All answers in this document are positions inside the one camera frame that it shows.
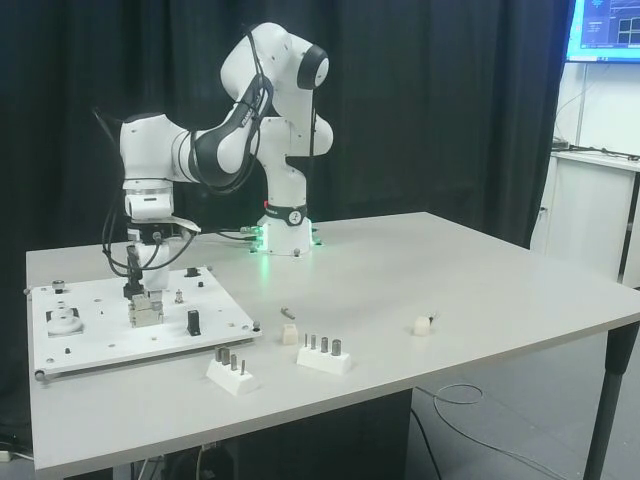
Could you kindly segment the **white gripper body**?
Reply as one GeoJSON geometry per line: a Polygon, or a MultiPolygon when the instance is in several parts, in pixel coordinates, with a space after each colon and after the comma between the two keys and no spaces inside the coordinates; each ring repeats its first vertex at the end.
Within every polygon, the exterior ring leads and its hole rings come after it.
{"type": "Polygon", "coordinates": [[[167,243],[160,245],[145,245],[137,242],[134,244],[138,256],[139,265],[144,267],[141,283],[148,291],[161,291],[168,288],[169,267],[159,268],[159,265],[170,259],[170,247],[167,243]]]}

